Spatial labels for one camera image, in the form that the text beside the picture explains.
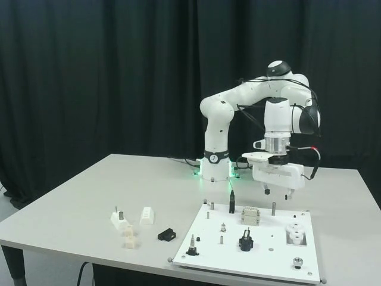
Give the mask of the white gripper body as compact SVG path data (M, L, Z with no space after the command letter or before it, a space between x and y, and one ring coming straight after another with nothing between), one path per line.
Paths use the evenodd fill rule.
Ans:
M303 174L303 165L293 163L285 165L255 163L252 168L252 176L255 181L289 189L304 187Z

